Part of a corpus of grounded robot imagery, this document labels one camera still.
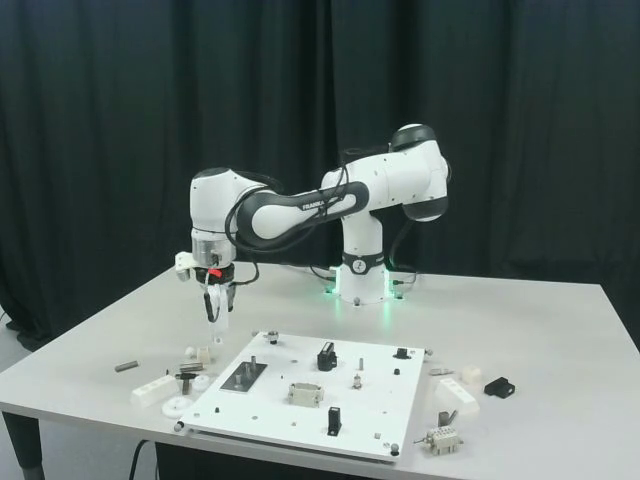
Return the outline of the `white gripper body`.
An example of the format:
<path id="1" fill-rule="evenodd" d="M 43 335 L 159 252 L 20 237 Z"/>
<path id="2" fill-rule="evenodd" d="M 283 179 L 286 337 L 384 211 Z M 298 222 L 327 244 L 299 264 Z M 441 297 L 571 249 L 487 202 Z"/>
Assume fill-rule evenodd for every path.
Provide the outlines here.
<path id="1" fill-rule="evenodd" d="M 225 333 L 229 328 L 230 312 L 233 310 L 235 285 L 209 285 L 205 290 L 205 311 L 211 328 Z"/>

